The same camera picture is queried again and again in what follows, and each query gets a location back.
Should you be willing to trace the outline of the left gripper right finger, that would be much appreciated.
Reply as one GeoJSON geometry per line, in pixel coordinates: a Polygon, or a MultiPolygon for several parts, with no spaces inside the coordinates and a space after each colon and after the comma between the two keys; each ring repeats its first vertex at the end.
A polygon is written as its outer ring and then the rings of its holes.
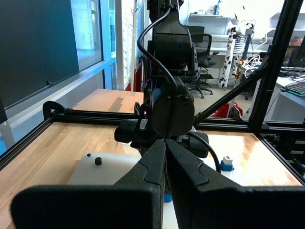
{"type": "Polygon", "coordinates": [[[243,187],[175,141],[167,140],[166,148],[167,177],[179,228],[304,228],[304,187],[243,187]]]}

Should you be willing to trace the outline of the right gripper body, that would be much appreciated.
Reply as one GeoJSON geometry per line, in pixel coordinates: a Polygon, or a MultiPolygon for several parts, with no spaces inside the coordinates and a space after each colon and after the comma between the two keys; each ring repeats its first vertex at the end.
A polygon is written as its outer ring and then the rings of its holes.
{"type": "MultiPolygon", "coordinates": [[[[140,155],[144,155],[154,142],[162,137],[152,129],[147,120],[137,124],[136,120],[125,120],[115,130],[114,138],[118,142],[128,143],[132,148],[137,149],[140,155]]],[[[208,156],[207,147],[198,139],[188,136],[171,136],[179,145],[200,158],[208,156]]]]}

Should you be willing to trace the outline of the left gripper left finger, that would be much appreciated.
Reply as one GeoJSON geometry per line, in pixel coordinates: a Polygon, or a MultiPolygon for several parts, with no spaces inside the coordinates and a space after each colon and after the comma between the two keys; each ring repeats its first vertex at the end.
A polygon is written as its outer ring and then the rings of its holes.
{"type": "Polygon", "coordinates": [[[10,212],[18,229],[160,229],[166,146],[157,140],[112,186],[46,185],[18,193],[10,212]]]}

